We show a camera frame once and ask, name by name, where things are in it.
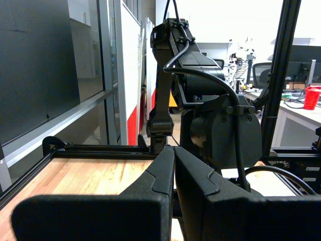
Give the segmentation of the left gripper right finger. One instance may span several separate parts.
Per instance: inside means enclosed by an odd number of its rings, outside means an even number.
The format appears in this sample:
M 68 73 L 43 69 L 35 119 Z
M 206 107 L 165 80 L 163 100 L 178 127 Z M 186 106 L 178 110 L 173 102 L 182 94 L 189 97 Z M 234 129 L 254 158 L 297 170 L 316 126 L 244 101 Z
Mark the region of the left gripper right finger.
M 175 154 L 188 240 L 320 240 L 320 197 L 256 196 L 184 148 Z

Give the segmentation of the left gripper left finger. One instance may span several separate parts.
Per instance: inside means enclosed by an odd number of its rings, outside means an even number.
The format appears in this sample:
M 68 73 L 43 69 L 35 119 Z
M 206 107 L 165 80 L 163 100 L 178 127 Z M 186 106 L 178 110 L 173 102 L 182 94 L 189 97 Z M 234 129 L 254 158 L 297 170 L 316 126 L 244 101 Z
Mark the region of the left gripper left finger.
M 38 195 L 20 202 L 17 240 L 170 240 L 175 154 L 165 147 L 118 195 Z

